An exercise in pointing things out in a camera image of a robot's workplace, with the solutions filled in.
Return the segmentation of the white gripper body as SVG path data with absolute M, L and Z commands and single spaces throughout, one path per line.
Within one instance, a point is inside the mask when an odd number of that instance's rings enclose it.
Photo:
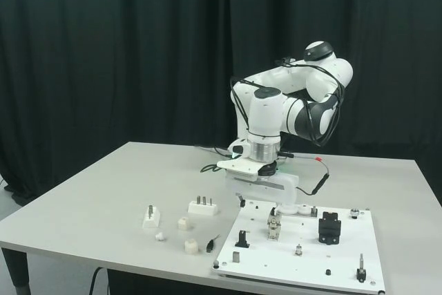
M 255 180 L 229 173 L 226 176 L 227 187 L 237 196 L 242 196 L 246 200 L 275 202 L 287 206 L 295 204 L 298 184 L 299 177 L 287 173 L 257 177 Z

